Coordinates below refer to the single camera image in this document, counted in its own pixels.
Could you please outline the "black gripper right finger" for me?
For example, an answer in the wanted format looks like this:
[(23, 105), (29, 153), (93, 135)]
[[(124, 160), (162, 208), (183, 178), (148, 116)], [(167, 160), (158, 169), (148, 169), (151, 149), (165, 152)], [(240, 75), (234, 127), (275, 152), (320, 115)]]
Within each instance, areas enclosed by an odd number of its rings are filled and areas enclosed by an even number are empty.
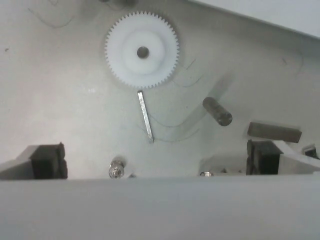
[(282, 140), (247, 141), (247, 175), (311, 175), (320, 160), (294, 151)]

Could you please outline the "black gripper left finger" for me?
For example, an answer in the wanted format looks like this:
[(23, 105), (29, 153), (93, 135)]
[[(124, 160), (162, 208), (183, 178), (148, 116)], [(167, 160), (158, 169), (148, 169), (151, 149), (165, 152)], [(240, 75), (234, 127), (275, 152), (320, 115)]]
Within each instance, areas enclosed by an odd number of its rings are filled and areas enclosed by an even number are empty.
[(66, 180), (68, 165), (63, 143), (29, 145), (15, 159), (0, 164), (1, 180)]

